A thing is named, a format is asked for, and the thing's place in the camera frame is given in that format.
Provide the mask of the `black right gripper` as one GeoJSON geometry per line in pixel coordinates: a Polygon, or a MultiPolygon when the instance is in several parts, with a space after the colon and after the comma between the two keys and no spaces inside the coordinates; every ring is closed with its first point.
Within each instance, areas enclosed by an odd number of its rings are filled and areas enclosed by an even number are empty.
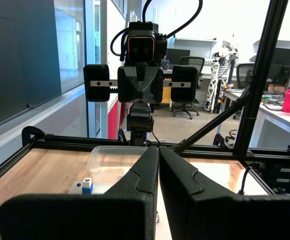
{"type": "Polygon", "coordinates": [[[106,102],[111,93],[121,103],[160,103],[163,89],[171,88],[171,100],[191,103],[195,99],[199,71],[190,65],[177,65],[171,73],[159,66],[122,66],[117,79],[111,79],[106,64],[88,64],[83,69],[86,99],[106,102]]]}

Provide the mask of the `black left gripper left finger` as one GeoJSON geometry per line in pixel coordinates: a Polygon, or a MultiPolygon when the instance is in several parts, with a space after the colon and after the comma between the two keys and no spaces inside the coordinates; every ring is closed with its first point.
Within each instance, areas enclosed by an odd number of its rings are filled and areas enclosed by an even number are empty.
{"type": "Polygon", "coordinates": [[[147,148],[104,194],[23,194],[0,206],[3,240],[152,240],[159,151],[147,148]]]}

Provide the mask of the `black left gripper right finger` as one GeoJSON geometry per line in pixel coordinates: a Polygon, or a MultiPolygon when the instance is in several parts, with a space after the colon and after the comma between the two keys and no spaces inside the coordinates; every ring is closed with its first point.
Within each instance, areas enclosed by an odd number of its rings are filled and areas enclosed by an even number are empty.
{"type": "Polygon", "coordinates": [[[175,240],[290,240],[290,195],[238,195],[163,146],[160,186],[175,240]]]}

